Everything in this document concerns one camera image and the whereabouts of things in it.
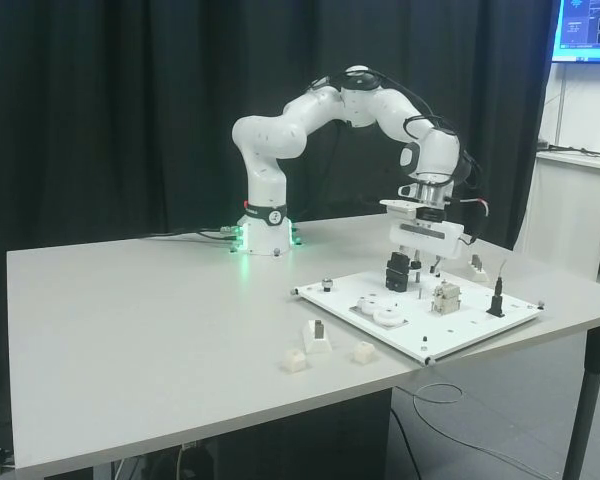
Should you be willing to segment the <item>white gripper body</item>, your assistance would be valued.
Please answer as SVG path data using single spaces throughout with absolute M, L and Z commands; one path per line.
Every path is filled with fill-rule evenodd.
M 464 226 L 452 222 L 435 223 L 427 227 L 394 220 L 389 230 L 389 238 L 394 244 L 445 259 L 461 256 L 463 234 Z

